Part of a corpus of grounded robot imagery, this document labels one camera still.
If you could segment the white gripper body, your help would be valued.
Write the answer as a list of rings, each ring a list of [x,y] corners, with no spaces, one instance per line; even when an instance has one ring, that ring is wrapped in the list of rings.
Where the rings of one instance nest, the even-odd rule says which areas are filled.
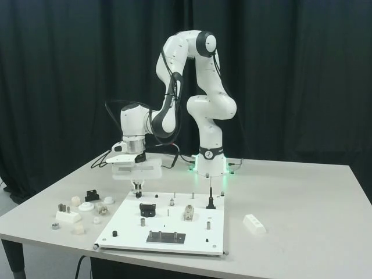
[[[162,160],[148,159],[133,166],[114,164],[112,176],[115,180],[151,180],[162,177]]]

